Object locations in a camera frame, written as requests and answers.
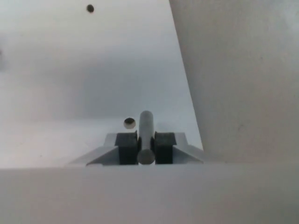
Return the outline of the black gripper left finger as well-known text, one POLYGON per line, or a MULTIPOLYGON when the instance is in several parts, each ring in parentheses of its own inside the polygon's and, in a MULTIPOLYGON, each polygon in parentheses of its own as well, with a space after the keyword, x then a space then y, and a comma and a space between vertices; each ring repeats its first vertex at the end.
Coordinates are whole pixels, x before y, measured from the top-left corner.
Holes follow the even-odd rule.
POLYGON ((104 145, 76 158, 71 166, 119 166, 137 165, 139 152, 137 132, 109 133, 104 145))

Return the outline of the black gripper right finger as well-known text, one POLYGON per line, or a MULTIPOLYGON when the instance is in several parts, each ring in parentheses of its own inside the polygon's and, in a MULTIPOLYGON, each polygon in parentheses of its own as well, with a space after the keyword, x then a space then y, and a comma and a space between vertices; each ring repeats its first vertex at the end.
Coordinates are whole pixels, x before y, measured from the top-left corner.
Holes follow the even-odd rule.
POLYGON ((204 163, 204 151, 187 141, 185 133, 155 132, 154 148, 156 164, 204 163))

